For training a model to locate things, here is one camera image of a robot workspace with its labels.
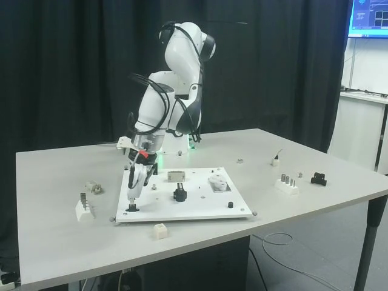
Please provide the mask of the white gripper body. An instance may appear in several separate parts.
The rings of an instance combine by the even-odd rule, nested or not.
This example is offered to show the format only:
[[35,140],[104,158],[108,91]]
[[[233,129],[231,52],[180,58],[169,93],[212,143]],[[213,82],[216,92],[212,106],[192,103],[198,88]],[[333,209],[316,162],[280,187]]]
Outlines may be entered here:
[[129,178],[127,188],[143,187],[147,181],[149,173],[152,171],[151,166],[134,163],[129,167]]

